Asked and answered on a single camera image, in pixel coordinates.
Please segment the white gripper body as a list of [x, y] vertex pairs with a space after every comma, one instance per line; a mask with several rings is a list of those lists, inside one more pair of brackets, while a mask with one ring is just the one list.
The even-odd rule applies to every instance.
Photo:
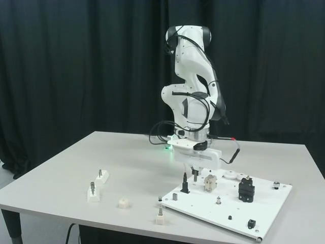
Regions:
[[205, 168], [218, 170], [221, 167], [221, 151], [216, 149], [196, 150], [174, 150], [174, 159], [177, 162], [192, 166], [195, 170]]

